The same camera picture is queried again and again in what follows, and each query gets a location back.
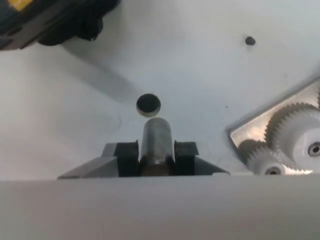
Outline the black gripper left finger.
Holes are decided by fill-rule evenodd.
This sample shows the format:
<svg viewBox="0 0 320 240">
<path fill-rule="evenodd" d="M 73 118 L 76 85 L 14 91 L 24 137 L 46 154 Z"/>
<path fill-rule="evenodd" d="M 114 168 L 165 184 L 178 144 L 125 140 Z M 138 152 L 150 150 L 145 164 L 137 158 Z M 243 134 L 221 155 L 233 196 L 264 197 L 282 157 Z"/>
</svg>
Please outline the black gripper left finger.
<svg viewBox="0 0 320 240">
<path fill-rule="evenodd" d="M 139 143 L 107 143 L 101 156 L 60 175 L 59 179 L 123 178 L 139 176 Z"/>
</svg>

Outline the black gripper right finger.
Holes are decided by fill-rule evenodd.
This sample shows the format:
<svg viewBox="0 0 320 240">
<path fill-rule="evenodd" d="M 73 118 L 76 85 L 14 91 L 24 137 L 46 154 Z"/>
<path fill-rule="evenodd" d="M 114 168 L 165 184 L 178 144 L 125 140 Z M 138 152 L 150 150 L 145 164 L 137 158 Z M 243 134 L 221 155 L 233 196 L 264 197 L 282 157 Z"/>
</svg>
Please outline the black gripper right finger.
<svg viewBox="0 0 320 240">
<path fill-rule="evenodd" d="M 211 162 L 206 142 L 174 141 L 174 171 L 176 176 L 212 176 L 230 173 Z"/>
</svg>

